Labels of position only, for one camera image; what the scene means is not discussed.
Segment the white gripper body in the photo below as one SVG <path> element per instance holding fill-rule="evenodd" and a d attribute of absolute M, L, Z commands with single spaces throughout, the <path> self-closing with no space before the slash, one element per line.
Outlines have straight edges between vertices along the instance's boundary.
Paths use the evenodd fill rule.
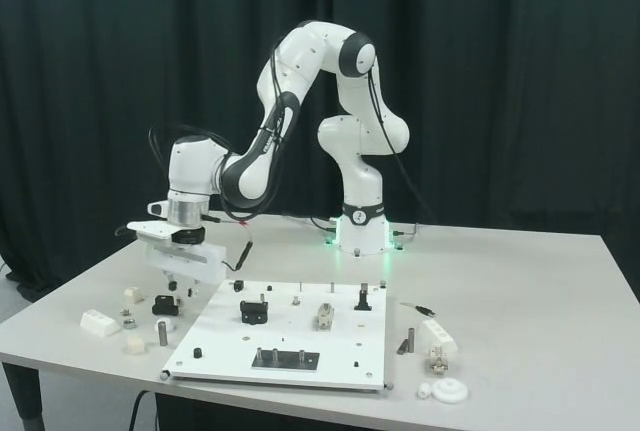
<path fill-rule="evenodd" d="M 168 277 L 180 275 L 198 282 L 219 285 L 226 277 L 226 248 L 201 243 L 170 246 L 148 244 L 146 262 Z"/>

